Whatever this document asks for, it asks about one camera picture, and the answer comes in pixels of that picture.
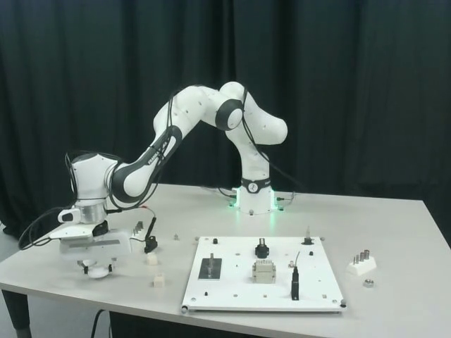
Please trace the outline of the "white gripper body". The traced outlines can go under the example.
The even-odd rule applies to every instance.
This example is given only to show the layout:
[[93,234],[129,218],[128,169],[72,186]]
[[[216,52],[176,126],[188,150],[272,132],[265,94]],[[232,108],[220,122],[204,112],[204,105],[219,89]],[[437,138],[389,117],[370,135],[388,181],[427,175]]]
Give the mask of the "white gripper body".
[[107,261],[132,252],[130,233],[110,230],[106,234],[84,239],[61,239],[60,254],[67,261]]

